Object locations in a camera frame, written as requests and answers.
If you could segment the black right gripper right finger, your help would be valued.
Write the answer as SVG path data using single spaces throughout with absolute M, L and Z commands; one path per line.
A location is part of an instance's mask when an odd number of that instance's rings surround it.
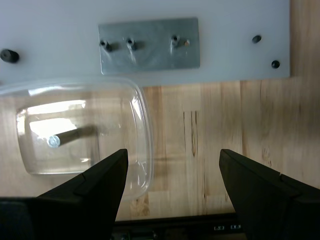
M 318 240 L 320 190 L 230 149 L 219 169 L 249 240 Z

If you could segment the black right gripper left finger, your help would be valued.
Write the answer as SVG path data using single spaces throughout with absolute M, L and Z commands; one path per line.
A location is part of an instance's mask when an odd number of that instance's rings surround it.
M 108 240 L 129 167 L 119 149 L 37 197 L 0 199 L 2 240 Z

